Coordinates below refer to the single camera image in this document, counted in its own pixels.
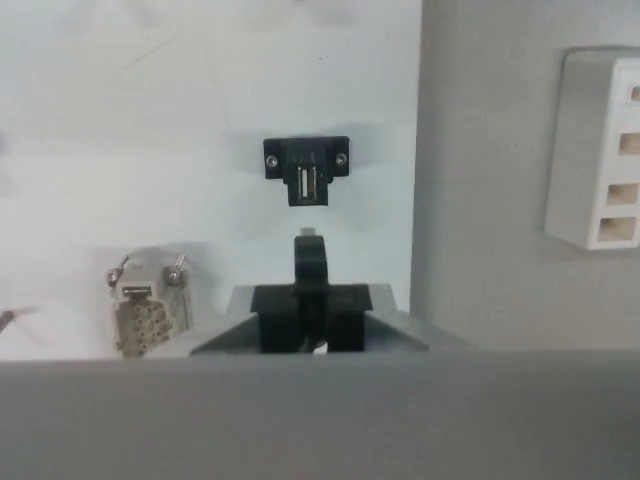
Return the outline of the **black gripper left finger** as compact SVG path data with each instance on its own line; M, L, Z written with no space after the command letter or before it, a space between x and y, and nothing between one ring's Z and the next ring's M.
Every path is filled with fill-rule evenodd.
M238 286L219 319L189 332L189 354L300 353L299 313L291 286Z

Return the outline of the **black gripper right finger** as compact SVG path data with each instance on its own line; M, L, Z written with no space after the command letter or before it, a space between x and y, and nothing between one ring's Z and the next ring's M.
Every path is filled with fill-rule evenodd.
M327 307L330 353L426 352L426 326L398 308L388 284L336 285Z

